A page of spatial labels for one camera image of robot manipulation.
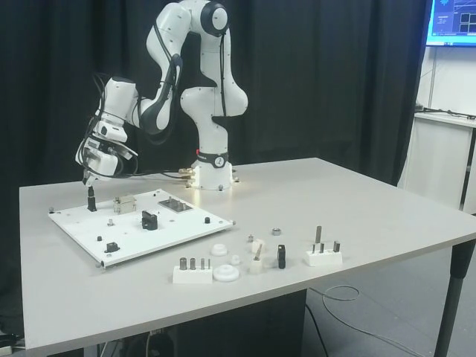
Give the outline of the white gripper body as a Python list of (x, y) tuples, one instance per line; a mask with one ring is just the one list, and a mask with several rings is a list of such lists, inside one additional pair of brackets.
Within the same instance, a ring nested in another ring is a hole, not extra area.
[(108, 181), (115, 173), (115, 156), (107, 151), (109, 146), (97, 138), (83, 139), (77, 149), (75, 161), (94, 180)]

